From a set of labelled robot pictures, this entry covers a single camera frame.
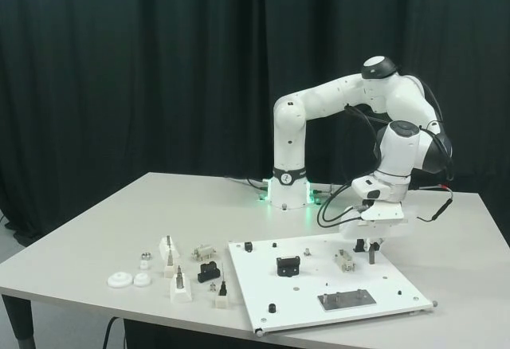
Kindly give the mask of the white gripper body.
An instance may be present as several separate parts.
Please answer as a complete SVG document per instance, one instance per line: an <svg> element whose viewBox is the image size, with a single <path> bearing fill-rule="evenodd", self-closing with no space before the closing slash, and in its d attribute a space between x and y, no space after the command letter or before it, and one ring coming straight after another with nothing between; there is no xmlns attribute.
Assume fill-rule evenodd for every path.
<svg viewBox="0 0 510 349"><path fill-rule="evenodd" d="M339 227L339 233L345 240L357 239L387 239L401 237L410 232L410 223L407 220L356 220L344 223Z"/></svg>

